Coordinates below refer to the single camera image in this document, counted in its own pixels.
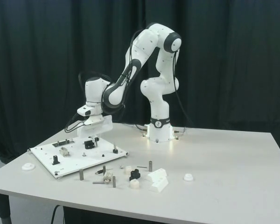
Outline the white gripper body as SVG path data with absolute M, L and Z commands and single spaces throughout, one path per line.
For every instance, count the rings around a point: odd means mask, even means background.
M 93 115 L 79 124 L 77 135 L 79 138 L 86 138 L 108 132 L 112 128 L 112 115 Z

